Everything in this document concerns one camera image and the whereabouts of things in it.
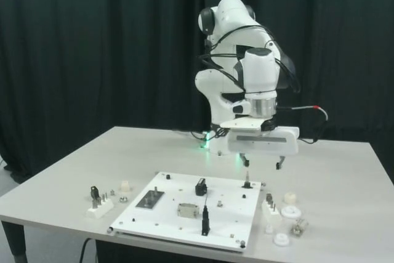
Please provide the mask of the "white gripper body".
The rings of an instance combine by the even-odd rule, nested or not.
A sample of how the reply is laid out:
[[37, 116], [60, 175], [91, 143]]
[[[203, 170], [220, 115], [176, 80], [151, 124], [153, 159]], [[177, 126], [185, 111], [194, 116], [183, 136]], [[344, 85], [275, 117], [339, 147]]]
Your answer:
[[298, 138], [299, 128], [292, 126], [278, 126], [272, 131], [231, 130], [228, 150], [245, 154], [295, 155], [299, 151]]

